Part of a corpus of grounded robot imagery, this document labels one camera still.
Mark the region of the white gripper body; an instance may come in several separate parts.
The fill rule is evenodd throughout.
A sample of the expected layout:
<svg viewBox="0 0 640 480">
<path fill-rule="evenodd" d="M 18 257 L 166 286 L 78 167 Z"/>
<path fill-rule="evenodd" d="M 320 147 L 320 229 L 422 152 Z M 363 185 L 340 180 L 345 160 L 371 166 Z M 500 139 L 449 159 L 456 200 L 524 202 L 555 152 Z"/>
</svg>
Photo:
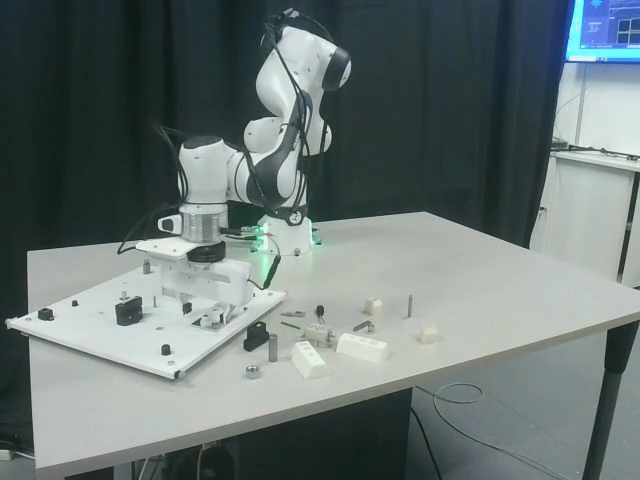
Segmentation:
<svg viewBox="0 0 640 480">
<path fill-rule="evenodd" d="M 160 286 L 164 295 L 177 299 L 204 298 L 230 306 L 250 300 L 250 265 L 230 259 L 214 263 L 188 260 L 160 264 Z"/>
</svg>

